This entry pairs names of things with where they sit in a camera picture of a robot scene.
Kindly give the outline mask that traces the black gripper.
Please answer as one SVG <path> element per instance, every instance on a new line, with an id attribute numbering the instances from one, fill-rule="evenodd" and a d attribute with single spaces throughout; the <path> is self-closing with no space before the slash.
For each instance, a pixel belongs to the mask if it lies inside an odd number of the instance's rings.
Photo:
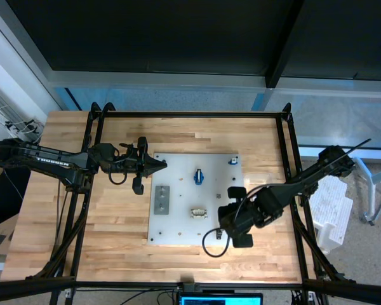
<path id="1" fill-rule="evenodd" d="M 244 187 L 229 187 L 227 194 L 235 202 L 218 208 L 218 222 L 234 248 L 251 248 L 253 237 L 250 229 L 254 225 L 253 214 L 248 207 L 247 191 Z"/>
<path id="2" fill-rule="evenodd" d="M 165 161 L 155 159 L 147 154 L 148 143 L 145 137 L 138 138 L 137 147 L 134 147 L 133 144 L 124 143 L 122 143 L 122 146 L 126 148 L 123 160 L 123 173 L 125 177 L 127 177 L 129 173 L 135 174 L 132 190 L 135 194 L 143 194 L 144 185 L 142 184 L 142 177 L 144 175 L 148 177 L 153 173 L 167 168 L 168 165 Z"/>

